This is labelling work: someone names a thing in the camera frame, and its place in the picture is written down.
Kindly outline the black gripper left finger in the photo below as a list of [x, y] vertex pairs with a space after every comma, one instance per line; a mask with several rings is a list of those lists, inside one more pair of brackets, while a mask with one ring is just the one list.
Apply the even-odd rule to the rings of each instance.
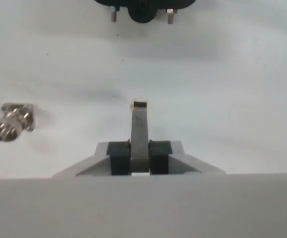
[[56, 173], [53, 177], [127, 176], [131, 173], [130, 157], [129, 140], [99, 142], [92, 156]]

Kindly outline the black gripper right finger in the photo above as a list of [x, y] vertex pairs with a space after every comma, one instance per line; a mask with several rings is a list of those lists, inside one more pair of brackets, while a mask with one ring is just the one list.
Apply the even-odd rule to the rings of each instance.
[[224, 175], [226, 172], [185, 152], [181, 141], [149, 142], [152, 175]]

